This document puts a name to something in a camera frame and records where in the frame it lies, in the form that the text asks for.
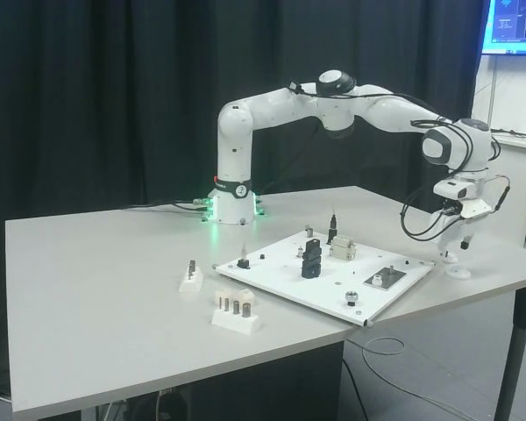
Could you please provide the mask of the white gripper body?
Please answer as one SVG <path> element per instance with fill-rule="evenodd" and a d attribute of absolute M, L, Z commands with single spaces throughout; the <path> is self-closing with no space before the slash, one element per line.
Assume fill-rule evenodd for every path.
<path fill-rule="evenodd" d="M 460 215 L 437 214 L 437 249 L 447 251 L 452 242 L 469 243 L 474 236 L 474 227 Z"/>

